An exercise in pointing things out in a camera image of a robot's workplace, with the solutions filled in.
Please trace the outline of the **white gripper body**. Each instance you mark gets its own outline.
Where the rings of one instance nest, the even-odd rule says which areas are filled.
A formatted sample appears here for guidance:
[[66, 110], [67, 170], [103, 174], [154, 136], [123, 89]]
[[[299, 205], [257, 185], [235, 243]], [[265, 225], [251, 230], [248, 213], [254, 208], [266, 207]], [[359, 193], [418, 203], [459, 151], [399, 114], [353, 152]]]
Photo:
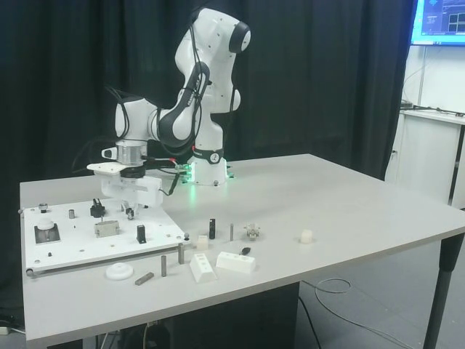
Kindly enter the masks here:
[[104, 196], [127, 201], [129, 204], [160, 206], [163, 202], [162, 181], [157, 177], [124, 178], [100, 176]]

